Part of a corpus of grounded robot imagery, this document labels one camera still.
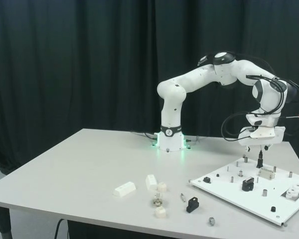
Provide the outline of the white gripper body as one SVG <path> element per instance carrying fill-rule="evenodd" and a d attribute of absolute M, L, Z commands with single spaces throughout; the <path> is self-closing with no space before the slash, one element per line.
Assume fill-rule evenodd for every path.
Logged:
<path fill-rule="evenodd" d="M 284 126 L 247 126 L 240 131 L 238 142 L 242 146 L 279 144 L 283 141 L 285 130 Z"/>

